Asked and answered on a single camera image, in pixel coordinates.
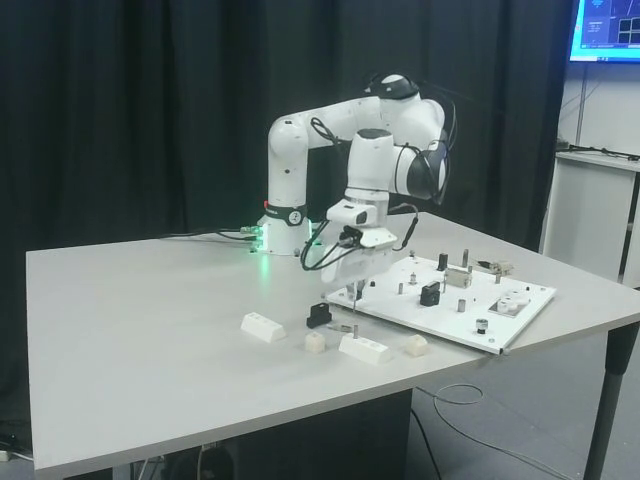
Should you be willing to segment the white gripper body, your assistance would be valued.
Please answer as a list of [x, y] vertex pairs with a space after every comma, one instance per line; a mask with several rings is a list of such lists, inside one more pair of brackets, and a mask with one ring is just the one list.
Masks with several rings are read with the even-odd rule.
[[384, 273], [393, 263], [391, 250], [348, 249], [337, 247], [321, 263], [321, 280], [327, 285], [344, 287]]

